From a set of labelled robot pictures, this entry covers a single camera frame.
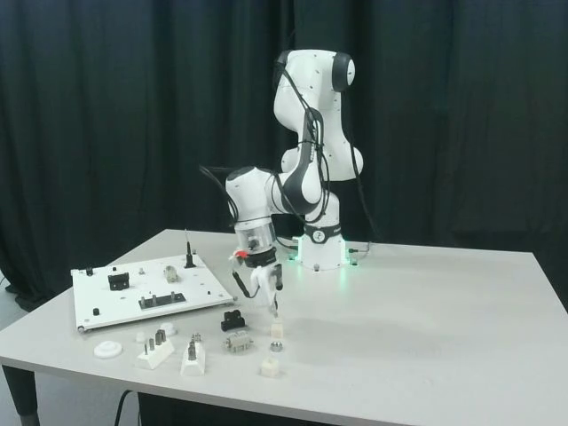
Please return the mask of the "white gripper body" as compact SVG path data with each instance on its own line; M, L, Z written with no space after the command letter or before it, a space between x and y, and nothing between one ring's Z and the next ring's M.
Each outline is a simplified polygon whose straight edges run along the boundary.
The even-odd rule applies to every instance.
M258 266L250 275L252 299L257 306L270 307L273 303L272 268Z

